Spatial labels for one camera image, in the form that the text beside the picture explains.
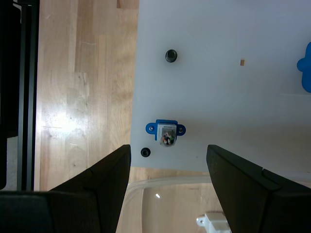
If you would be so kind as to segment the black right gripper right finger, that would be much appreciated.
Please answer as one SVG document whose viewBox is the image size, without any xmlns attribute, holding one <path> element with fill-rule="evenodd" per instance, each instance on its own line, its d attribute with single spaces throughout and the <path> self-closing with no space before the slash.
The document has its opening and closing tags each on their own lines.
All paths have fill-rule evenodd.
<svg viewBox="0 0 311 233">
<path fill-rule="evenodd" d="M 207 148 L 211 181 L 234 233 L 309 233 L 311 189 L 233 154 Z"/>
</svg>

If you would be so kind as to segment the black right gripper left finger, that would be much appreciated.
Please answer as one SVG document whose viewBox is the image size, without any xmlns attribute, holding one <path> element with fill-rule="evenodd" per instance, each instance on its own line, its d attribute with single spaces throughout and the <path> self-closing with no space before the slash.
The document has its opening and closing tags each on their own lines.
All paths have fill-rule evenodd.
<svg viewBox="0 0 311 233">
<path fill-rule="evenodd" d="M 2 233 L 114 233 L 129 181 L 131 147 L 123 145 L 46 192 L 2 191 Z"/>
</svg>

